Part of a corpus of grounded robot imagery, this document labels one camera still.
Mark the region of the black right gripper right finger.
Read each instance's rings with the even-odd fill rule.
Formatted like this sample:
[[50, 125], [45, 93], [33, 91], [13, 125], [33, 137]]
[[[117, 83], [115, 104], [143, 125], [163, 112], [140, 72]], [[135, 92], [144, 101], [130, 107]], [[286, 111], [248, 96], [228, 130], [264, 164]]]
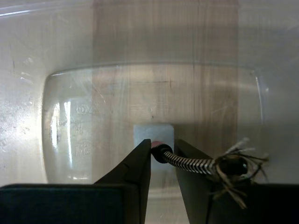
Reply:
[[222, 186], [204, 175], [176, 170], [191, 224], [297, 224], [299, 187], [290, 184], [244, 185], [239, 189], [247, 208], [242, 209], [225, 193], [214, 199]]

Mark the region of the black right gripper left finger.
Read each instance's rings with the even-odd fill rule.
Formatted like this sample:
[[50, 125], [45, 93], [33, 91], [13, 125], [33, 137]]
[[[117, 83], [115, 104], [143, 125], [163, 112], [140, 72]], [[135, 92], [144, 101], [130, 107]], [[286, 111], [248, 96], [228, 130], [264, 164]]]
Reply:
[[11, 184], [0, 189], [3, 224], [143, 224], [151, 142], [143, 140], [93, 184]]

